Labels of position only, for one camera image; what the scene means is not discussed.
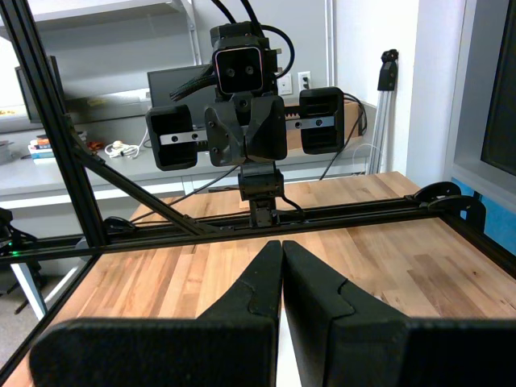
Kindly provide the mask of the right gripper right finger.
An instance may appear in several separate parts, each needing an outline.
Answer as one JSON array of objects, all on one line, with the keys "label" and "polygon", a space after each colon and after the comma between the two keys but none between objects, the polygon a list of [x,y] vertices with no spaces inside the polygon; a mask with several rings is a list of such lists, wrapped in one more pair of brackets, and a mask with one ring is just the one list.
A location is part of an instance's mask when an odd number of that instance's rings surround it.
[{"label": "right gripper right finger", "polygon": [[411,318],[294,241],[284,300],[304,386],[513,386],[508,319]]}]

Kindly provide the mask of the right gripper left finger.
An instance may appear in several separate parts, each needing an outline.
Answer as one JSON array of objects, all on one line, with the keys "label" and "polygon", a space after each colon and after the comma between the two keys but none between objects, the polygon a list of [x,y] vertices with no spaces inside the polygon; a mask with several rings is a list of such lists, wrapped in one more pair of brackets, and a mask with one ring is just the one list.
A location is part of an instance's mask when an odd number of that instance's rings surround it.
[{"label": "right gripper left finger", "polygon": [[197,318],[78,318],[30,352],[36,386],[274,386],[281,242]]}]

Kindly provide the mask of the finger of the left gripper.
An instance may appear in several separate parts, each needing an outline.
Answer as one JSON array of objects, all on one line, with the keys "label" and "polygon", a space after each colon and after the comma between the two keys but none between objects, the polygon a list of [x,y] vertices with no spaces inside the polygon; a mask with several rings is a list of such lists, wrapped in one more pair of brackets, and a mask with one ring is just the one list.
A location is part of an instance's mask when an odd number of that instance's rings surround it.
[{"label": "finger of the left gripper", "polygon": [[285,105],[281,97],[252,99],[251,118],[244,139],[249,160],[269,162],[287,157]]},{"label": "finger of the left gripper", "polygon": [[233,106],[206,108],[206,135],[213,166],[244,163],[246,156],[243,128]]}]

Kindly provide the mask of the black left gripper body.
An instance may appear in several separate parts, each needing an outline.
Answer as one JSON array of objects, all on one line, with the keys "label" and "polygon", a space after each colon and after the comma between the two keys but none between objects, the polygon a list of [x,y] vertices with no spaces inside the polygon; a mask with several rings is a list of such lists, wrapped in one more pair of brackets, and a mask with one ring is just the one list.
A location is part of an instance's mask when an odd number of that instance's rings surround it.
[{"label": "black left gripper body", "polygon": [[[161,170],[189,169],[197,164],[199,152],[210,154],[206,135],[208,106],[233,106],[244,136],[251,118],[253,98],[259,97],[254,97],[249,92],[238,93],[227,102],[207,105],[203,113],[205,126],[201,130],[194,129],[187,105],[150,109],[146,114],[146,121],[156,166]],[[343,149],[343,91],[337,87],[303,90],[299,95],[298,106],[285,106],[285,125],[286,139],[288,131],[298,130],[302,150],[308,155],[327,154]],[[246,157],[243,164],[271,162],[276,161],[255,162]]]}]

